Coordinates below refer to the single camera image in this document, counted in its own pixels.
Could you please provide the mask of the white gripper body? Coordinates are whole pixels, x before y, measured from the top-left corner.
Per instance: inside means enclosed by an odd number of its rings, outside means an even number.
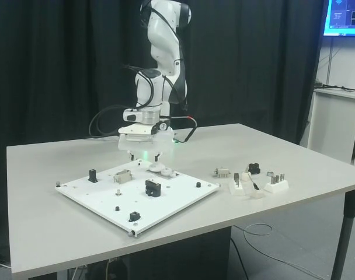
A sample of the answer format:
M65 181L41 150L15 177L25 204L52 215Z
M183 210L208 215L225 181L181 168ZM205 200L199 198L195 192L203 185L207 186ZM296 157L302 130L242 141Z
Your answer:
M167 152L172 149L174 131L168 129L154 135L121 134L118 149L132 152Z

